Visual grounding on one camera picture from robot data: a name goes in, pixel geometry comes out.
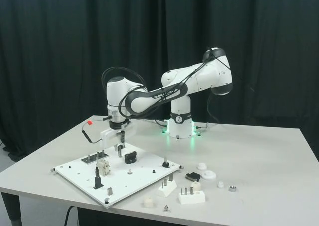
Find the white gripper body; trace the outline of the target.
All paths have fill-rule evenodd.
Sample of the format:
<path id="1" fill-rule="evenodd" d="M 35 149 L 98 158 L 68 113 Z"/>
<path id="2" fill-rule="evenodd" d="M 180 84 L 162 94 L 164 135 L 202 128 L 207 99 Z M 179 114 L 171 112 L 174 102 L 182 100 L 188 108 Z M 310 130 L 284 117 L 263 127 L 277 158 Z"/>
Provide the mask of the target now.
<path id="1" fill-rule="evenodd" d="M 120 131 L 107 129 L 100 133 L 101 141 L 99 146 L 101 149 L 107 149 L 120 143 Z"/>

